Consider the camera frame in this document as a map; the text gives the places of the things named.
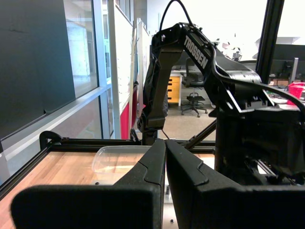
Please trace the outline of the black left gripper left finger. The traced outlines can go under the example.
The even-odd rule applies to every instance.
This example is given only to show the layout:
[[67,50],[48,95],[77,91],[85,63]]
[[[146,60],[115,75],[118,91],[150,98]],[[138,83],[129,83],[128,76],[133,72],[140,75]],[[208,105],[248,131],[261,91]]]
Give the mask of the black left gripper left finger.
[[18,229],[160,229],[166,146],[156,140],[111,186],[41,185],[18,193],[10,206]]

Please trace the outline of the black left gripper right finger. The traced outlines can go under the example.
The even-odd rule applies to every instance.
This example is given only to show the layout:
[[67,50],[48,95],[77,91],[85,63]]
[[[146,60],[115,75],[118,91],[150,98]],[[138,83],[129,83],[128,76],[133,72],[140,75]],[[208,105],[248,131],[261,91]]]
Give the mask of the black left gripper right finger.
[[301,186],[242,186],[173,140],[166,170],[181,229],[302,229]]

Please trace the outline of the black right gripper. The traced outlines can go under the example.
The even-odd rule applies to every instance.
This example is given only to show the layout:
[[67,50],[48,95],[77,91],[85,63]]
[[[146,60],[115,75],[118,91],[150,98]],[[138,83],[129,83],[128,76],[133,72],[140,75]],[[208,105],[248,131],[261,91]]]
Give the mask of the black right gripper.
[[217,112],[216,154],[227,163],[246,157],[293,176],[301,172],[301,113],[267,108],[241,115]]

